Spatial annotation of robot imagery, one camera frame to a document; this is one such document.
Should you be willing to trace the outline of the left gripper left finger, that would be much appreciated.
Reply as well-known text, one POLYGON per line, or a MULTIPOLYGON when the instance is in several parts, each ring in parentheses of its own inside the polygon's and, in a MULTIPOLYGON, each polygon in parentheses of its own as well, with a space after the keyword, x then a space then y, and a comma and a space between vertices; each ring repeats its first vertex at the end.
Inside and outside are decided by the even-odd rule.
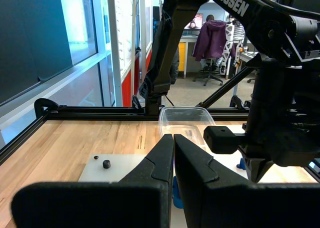
POLYGON ((17 227, 169 227, 174 140, 164 135, 119 182, 38 182, 11 202, 17 227))

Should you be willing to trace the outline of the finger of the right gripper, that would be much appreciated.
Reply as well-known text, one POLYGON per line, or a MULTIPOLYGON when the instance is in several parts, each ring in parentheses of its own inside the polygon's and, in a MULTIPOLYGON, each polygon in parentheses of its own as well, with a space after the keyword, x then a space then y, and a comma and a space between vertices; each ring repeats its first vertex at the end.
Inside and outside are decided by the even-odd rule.
POLYGON ((248 180, 258 183, 273 164, 269 159, 246 159, 245 170, 248 180))

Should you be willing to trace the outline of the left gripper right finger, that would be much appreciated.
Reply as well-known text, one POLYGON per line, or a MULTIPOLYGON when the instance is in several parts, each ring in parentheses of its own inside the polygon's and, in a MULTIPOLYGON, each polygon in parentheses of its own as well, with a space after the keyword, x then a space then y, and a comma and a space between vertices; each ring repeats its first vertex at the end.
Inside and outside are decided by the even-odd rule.
POLYGON ((318 227, 317 183, 253 183, 183 135, 175 174, 188 227, 318 227))

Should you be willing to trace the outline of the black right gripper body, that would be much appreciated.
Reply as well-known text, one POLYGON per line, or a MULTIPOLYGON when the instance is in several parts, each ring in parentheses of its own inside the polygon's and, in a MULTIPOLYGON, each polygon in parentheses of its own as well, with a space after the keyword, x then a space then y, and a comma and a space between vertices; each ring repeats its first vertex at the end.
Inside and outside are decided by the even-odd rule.
POLYGON ((308 166, 320 154, 318 73, 274 59, 252 59, 247 67, 256 68, 257 77, 244 136, 210 126, 203 134, 207 145, 216 154, 240 149, 245 159, 308 166))

